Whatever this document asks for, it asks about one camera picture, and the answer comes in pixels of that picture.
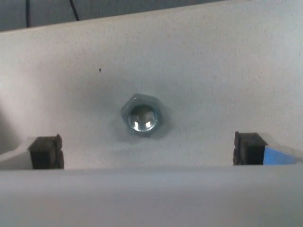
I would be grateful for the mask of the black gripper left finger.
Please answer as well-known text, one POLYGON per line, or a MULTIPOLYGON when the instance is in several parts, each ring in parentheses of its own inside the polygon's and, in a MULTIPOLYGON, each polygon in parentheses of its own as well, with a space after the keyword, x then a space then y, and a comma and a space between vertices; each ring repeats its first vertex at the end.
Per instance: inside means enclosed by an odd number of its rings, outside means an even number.
POLYGON ((41 136, 26 138, 15 150, 0 156, 1 170, 64 169, 62 138, 41 136))

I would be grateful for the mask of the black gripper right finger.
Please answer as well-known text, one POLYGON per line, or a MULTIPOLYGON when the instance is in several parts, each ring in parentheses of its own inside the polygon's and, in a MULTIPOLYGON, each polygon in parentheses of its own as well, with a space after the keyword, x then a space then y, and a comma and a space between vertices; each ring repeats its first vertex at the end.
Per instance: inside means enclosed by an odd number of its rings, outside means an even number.
POLYGON ((296 155, 278 144, 270 145, 256 132, 235 132, 233 165, 293 165, 296 155))

